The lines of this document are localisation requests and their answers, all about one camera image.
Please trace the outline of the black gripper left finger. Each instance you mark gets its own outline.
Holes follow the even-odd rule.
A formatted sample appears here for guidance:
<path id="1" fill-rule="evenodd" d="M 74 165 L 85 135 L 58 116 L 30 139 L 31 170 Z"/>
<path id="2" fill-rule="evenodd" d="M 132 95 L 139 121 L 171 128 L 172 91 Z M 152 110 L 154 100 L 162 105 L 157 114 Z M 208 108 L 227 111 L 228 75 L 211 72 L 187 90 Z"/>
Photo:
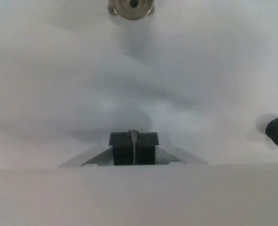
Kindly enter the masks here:
<path id="1" fill-rule="evenodd" d="M 90 165 L 122 166 L 134 164 L 134 144 L 129 132 L 113 132 L 106 143 L 80 153 L 59 165 L 60 168 L 79 168 Z"/>

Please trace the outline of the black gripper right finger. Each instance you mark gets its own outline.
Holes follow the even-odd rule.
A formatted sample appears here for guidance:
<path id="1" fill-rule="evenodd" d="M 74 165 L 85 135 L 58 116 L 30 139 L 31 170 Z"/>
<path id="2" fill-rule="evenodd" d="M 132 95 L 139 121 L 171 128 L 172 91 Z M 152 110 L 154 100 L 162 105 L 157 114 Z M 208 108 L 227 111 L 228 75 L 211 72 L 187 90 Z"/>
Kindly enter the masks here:
<path id="1" fill-rule="evenodd" d="M 136 165 L 206 164 L 207 161 L 173 145 L 161 145 L 157 133 L 139 133 L 135 141 Z"/>

